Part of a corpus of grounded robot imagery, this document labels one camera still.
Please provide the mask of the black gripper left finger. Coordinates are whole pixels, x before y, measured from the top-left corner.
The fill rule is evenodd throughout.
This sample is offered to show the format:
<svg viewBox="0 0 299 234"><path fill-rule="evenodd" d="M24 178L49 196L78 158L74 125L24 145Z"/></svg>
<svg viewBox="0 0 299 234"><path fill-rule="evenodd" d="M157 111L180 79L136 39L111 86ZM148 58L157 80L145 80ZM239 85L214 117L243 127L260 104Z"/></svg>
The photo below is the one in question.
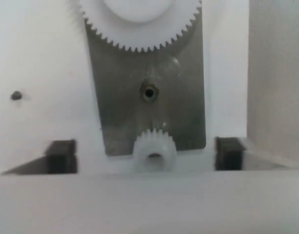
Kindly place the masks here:
<svg viewBox="0 0 299 234"><path fill-rule="evenodd" d="M54 140L52 141L42 157L21 164L7 171L2 175L62 175L77 174L77 141Z"/></svg>

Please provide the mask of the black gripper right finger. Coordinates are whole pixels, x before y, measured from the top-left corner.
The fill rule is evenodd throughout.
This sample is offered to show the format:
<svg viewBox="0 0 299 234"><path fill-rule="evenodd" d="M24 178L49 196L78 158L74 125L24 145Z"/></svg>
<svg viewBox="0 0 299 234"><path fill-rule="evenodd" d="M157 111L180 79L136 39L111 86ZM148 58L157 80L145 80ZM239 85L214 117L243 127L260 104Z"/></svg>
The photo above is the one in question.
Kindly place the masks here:
<svg viewBox="0 0 299 234"><path fill-rule="evenodd" d="M215 138L216 171L291 170L293 163L257 148L245 137Z"/></svg>

